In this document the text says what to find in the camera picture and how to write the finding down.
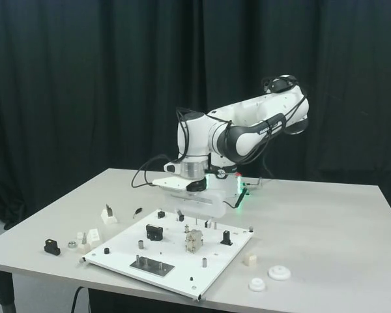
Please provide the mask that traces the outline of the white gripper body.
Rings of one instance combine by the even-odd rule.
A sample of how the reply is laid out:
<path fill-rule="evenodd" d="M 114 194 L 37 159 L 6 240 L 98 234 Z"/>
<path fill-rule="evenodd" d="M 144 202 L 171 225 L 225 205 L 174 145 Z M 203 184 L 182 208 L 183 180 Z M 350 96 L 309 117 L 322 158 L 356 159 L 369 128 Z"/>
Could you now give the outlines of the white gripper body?
<path fill-rule="evenodd" d="M 204 190 L 201 192 L 168 192 L 165 195 L 166 209 L 180 211 L 186 216 L 221 218 L 225 215 L 225 192 Z"/>

